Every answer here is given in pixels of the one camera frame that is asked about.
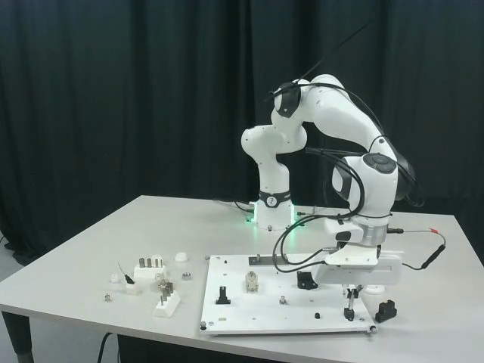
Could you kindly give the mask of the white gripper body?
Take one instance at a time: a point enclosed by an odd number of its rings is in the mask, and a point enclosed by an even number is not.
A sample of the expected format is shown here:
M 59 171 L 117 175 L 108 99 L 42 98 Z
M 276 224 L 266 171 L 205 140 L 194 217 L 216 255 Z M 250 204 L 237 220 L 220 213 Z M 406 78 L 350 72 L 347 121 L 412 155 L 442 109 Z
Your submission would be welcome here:
M 316 284 L 340 285 L 394 285 L 400 280 L 400 256 L 383 253 L 376 265 L 326 265 L 315 266 Z

